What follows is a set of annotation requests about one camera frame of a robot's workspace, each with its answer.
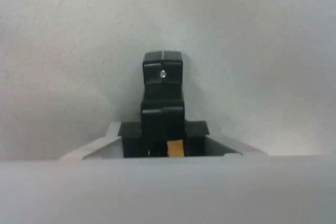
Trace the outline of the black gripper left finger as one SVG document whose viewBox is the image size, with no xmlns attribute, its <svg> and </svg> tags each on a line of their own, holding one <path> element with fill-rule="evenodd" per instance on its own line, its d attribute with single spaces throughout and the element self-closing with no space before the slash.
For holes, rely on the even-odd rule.
<svg viewBox="0 0 336 224">
<path fill-rule="evenodd" d="M 128 154 L 132 157 L 138 150 L 135 144 L 138 144 L 140 136 L 140 122 L 112 122 L 105 136 L 72 150 L 59 159 L 120 159 Z"/>
</svg>

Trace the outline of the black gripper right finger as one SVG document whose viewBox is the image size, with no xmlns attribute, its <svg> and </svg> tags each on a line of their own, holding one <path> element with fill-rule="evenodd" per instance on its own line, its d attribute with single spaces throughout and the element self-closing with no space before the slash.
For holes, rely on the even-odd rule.
<svg viewBox="0 0 336 224">
<path fill-rule="evenodd" d="M 185 131 L 185 156 L 266 155 L 256 147 L 226 136 L 216 122 L 186 121 Z"/>
</svg>

